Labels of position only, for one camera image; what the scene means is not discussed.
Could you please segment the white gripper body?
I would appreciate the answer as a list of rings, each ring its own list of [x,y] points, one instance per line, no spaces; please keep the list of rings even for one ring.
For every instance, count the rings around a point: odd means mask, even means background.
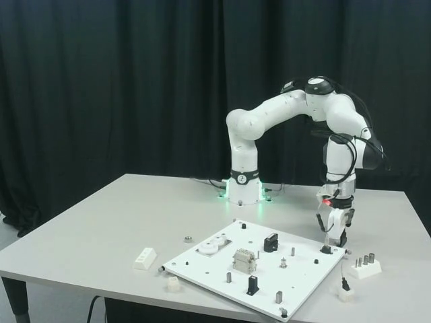
[[[354,208],[331,209],[327,221],[327,235],[330,238],[340,238],[345,228],[351,225],[354,213]]]

